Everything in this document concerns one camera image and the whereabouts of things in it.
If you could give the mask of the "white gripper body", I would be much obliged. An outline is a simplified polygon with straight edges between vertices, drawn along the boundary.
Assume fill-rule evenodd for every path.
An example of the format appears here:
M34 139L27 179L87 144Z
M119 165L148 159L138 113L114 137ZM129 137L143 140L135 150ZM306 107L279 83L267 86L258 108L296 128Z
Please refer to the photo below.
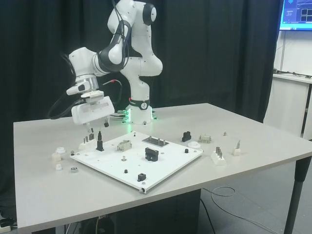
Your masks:
M95 103L84 103L72 107L74 124L82 125L94 120L104 118L114 113L114 106L109 96Z

